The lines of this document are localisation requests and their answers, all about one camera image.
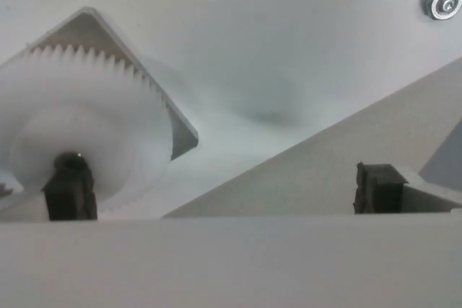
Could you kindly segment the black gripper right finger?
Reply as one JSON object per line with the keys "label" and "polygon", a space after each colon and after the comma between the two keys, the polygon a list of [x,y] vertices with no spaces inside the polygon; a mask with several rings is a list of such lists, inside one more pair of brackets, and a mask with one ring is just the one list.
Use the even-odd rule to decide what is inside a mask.
{"label": "black gripper right finger", "polygon": [[461,193],[392,164],[357,164],[356,214],[431,214],[461,210]]}

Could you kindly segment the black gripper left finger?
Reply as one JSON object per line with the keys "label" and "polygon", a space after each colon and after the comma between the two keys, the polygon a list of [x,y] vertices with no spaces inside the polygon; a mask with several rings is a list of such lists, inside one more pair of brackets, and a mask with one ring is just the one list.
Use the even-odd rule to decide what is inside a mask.
{"label": "black gripper left finger", "polygon": [[20,182],[1,170],[2,221],[96,221],[95,194],[83,178],[59,172],[36,182]]}

